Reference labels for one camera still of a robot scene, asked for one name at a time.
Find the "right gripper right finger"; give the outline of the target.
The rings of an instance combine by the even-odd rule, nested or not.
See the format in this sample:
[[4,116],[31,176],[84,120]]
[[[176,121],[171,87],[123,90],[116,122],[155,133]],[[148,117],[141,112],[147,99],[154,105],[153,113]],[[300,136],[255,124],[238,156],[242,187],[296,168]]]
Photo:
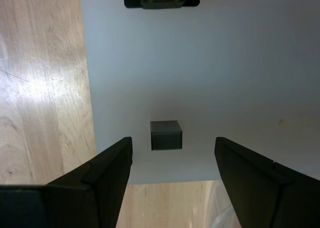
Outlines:
[[243,228],[318,228],[320,181],[225,137],[215,159]]

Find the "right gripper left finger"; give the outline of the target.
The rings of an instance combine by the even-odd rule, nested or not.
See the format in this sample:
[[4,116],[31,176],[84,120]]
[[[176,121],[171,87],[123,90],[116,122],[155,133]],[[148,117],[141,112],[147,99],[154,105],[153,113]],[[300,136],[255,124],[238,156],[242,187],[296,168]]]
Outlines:
[[132,165],[124,137],[45,185],[1,185],[2,228],[114,228]]

